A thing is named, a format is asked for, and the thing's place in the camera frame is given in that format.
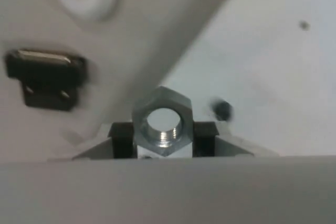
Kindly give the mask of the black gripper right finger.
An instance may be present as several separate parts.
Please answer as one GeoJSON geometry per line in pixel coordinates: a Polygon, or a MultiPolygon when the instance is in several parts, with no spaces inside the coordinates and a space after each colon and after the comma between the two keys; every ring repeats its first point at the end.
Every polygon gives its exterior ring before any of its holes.
{"type": "Polygon", "coordinates": [[[195,157],[263,156],[263,149],[234,136],[227,122],[194,123],[195,157]]]}

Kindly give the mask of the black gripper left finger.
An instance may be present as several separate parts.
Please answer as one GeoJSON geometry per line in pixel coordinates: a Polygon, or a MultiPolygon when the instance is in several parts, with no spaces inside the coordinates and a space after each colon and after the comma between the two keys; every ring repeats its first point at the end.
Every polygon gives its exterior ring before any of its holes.
{"type": "Polygon", "coordinates": [[[137,158],[133,144],[133,123],[112,123],[108,139],[74,156],[72,159],[130,159],[137,158]]]}

